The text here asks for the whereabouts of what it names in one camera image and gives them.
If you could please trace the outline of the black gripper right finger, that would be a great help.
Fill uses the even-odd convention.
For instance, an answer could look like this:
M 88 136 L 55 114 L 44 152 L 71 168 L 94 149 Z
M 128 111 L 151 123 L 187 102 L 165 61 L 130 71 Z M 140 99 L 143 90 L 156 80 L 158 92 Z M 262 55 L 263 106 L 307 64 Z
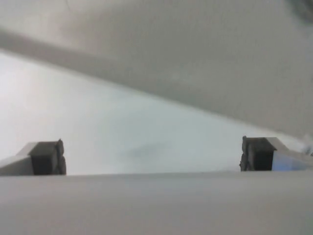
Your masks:
M 287 148 L 277 137 L 242 138 L 241 171 L 302 171 L 313 169 L 313 154 Z

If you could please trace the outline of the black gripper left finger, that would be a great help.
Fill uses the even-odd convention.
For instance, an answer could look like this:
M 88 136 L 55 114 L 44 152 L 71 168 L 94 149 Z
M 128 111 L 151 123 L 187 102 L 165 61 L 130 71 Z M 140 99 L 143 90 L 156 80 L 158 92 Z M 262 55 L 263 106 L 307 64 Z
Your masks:
M 1 176 L 66 175 L 64 143 L 57 141 L 29 142 L 16 155 L 0 161 Z

